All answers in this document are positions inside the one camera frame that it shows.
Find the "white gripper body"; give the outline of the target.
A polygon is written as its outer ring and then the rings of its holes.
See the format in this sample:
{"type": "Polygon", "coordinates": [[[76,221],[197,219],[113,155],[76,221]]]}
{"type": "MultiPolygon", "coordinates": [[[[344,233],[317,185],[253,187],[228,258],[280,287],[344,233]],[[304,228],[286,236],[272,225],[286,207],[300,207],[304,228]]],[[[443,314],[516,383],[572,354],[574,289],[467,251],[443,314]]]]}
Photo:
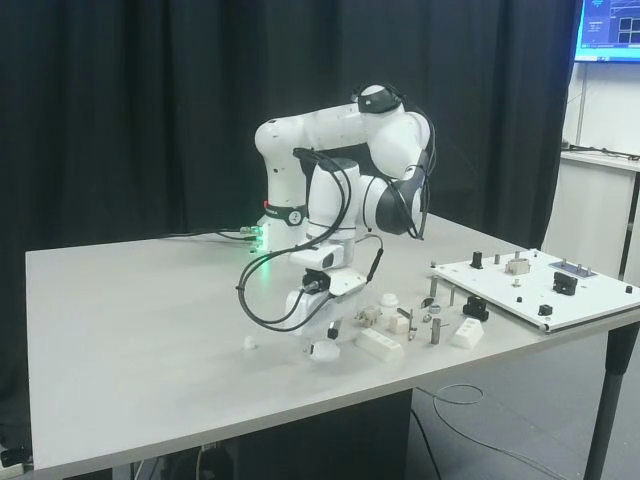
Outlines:
{"type": "Polygon", "coordinates": [[[362,305],[362,292],[336,298],[330,297],[328,291],[303,293],[294,308],[298,296],[299,291],[293,290],[285,302],[285,313],[293,313],[283,322],[283,329],[290,329],[293,334],[326,334],[332,322],[353,317],[362,305]]]}

